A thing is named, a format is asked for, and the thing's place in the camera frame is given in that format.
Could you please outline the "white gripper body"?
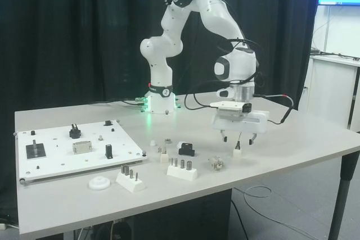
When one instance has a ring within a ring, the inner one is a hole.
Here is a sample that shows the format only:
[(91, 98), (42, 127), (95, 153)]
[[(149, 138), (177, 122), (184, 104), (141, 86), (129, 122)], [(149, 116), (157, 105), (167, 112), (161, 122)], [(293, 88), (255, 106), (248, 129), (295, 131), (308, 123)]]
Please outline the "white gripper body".
[(212, 119), (212, 126), (217, 130), (262, 134), (267, 131), (268, 111), (255, 110), (249, 113), (240, 111), (218, 110)]

